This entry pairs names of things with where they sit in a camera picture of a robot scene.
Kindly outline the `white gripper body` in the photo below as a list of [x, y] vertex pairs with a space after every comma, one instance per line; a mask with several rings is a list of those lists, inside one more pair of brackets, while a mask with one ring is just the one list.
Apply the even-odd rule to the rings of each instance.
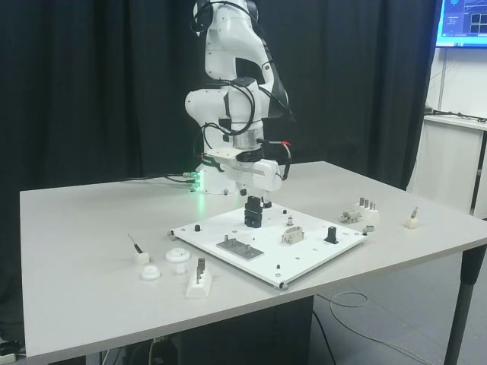
[[275, 160], [262, 159], [252, 163], [232, 160], [224, 164], [225, 176], [235, 181], [238, 190], [276, 191], [282, 184], [279, 173], [279, 165]]

